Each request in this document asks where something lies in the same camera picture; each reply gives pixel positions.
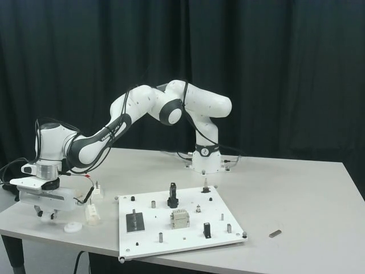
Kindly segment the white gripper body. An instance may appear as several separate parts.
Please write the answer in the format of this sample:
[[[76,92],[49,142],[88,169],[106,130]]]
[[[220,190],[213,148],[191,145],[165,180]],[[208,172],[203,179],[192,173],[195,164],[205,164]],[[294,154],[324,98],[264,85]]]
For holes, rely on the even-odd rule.
[[[38,206],[43,211],[73,211],[78,203],[75,198],[75,190],[63,187],[51,191],[42,191],[39,194],[26,191],[19,192],[20,202]]]

